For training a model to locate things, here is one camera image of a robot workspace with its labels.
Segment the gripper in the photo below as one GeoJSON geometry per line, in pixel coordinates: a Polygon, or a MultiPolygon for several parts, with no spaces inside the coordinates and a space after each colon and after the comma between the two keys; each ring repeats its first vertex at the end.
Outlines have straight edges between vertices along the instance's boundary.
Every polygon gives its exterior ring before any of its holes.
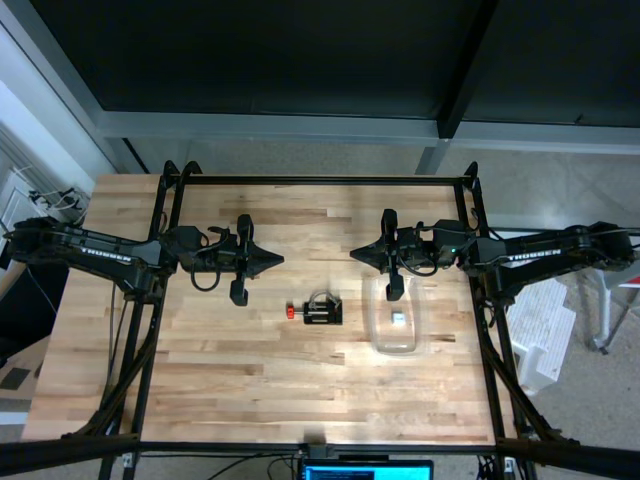
{"type": "MultiPolygon", "coordinates": [[[[211,226],[211,233],[219,235],[218,240],[210,245],[207,262],[217,276],[222,273],[234,273],[235,279],[230,284],[230,299],[236,306],[248,304],[248,291],[245,280],[249,276],[250,244],[253,240],[254,225],[248,214],[242,214],[237,219],[236,234],[229,228],[211,226]]],[[[251,276],[255,277],[264,271],[274,268],[284,262],[282,255],[251,245],[251,276]]]]}
{"type": "Polygon", "coordinates": [[[404,279],[399,273],[400,268],[416,277],[428,278],[433,275],[433,260],[427,242],[420,236],[421,225],[419,223],[416,227],[399,229],[397,212],[385,209],[383,235],[368,245],[350,251],[352,259],[374,268],[380,274],[384,274],[385,266],[387,267],[388,301],[398,301],[404,294],[404,279]]]}

